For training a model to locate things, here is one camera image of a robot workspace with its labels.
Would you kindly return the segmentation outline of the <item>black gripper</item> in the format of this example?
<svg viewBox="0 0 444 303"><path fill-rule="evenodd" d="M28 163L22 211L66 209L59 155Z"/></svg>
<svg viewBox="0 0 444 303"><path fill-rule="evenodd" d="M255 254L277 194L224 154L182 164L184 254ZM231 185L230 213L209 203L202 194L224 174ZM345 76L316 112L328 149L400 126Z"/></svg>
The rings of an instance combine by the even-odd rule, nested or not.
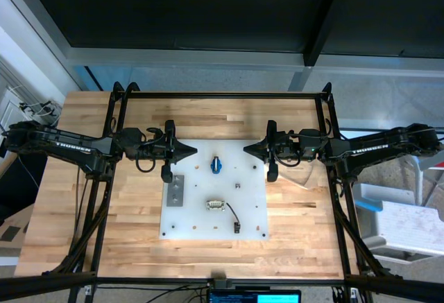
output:
<svg viewBox="0 0 444 303"><path fill-rule="evenodd" d="M196 148L183 144L174 138L175 136L176 125L173 120L167 120L164 127L164 136L161 138L161 140L157 141L153 147L154 158L156 160L164 161L161 168L161 178L164 183L171 183L173 181L171 163L173 162L174 151L175 164L187 157L195 155L198 152Z"/></svg>
<svg viewBox="0 0 444 303"><path fill-rule="evenodd" d="M251 145L244 146L244 152L267 162L268 151L268 172L267 182L275 182L278 178L278 164L290 167L287 157L284 156L285 149L290 150L290 137L285 131L278 131L277 123L274 120L268 120L266 127L266 137L261 141Z"/></svg>

